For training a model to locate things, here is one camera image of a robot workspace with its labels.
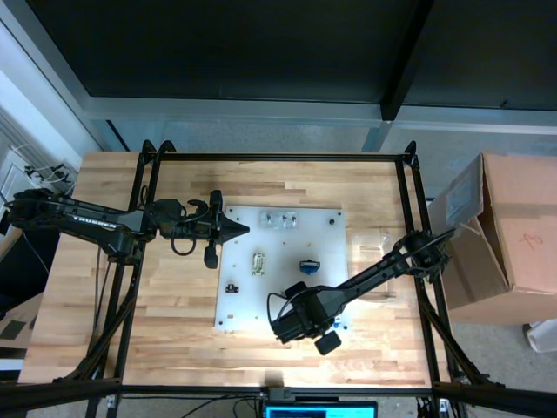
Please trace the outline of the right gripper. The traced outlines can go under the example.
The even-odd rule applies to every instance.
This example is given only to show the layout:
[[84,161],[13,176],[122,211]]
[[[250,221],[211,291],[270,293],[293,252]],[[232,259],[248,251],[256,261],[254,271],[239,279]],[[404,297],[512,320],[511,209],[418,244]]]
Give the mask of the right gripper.
[[325,303],[319,299],[321,293],[331,291],[333,287],[308,287],[303,281],[285,290],[285,297],[292,306],[292,311],[285,315],[285,343],[312,338],[321,355],[340,347],[338,334],[327,333],[334,323],[334,314],[328,313]]

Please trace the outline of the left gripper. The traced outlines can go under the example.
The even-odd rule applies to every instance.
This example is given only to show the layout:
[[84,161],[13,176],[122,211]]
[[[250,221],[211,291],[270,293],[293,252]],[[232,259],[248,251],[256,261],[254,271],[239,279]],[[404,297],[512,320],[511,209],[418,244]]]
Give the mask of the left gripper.
[[[217,239],[220,234],[221,220],[220,215],[222,214],[223,197],[220,190],[214,190],[210,194],[209,201],[209,227],[208,227],[208,238],[207,246],[204,252],[204,263],[209,269],[216,269],[218,267],[218,256],[217,256]],[[225,242],[230,240],[235,240],[236,238],[243,236],[250,232],[250,227],[239,223],[237,220],[229,219],[225,216],[225,229],[232,230],[225,234]]]

